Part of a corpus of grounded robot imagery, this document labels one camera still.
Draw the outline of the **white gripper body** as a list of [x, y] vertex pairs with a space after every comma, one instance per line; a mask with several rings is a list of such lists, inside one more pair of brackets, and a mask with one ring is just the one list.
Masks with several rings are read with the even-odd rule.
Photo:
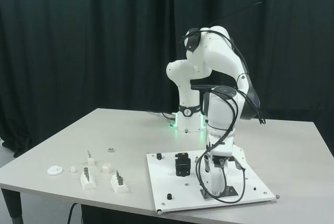
[[208, 190], [212, 195], [222, 195], [224, 193], [226, 181], [221, 167], [210, 166], [208, 183]]

